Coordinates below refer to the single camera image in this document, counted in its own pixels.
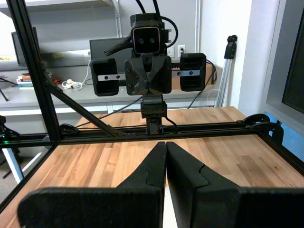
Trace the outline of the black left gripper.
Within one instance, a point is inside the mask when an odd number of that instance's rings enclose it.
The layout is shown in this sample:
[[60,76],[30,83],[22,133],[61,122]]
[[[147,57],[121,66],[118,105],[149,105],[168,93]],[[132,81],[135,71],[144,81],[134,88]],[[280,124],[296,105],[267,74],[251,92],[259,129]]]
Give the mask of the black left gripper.
[[182,54],[178,63],[169,56],[143,54],[124,62],[124,73],[119,74],[116,60],[100,59],[91,63],[94,92],[97,96],[114,96],[121,86],[128,95],[169,94],[172,78],[180,78],[184,92],[201,91],[205,88],[206,56],[203,53]]

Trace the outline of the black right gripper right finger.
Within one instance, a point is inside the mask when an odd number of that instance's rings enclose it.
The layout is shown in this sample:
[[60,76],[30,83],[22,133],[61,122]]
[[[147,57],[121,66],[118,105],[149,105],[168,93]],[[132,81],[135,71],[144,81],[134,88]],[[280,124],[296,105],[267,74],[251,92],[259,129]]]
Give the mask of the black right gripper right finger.
[[302,188],[241,187],[167,143],[167,178],[180,228],[301,228]]

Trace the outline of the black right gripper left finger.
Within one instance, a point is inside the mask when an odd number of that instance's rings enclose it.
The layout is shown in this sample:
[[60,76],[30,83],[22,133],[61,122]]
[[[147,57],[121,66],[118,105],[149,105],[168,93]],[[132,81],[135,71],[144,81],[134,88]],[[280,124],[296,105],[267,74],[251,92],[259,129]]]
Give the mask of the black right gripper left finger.
[[42,188],[18,205],[22,228],[160,228],[166,143],[159,142],[115,188]]

